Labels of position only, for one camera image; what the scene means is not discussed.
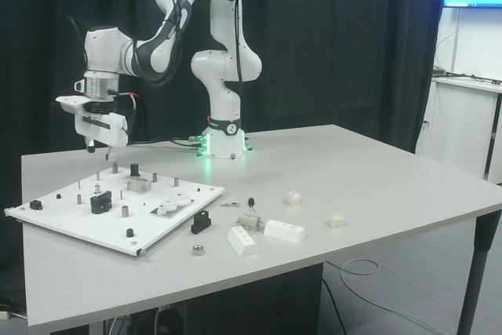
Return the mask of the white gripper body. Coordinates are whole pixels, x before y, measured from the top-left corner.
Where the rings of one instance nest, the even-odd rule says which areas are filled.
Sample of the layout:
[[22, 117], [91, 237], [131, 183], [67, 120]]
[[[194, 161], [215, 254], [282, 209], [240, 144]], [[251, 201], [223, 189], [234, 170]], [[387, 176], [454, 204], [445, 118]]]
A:
[[96, 115], [83, 112], [75, 116], [77, 134], [111, 147], [125, 147], [129, 136], [126, 117], [116, 113]]

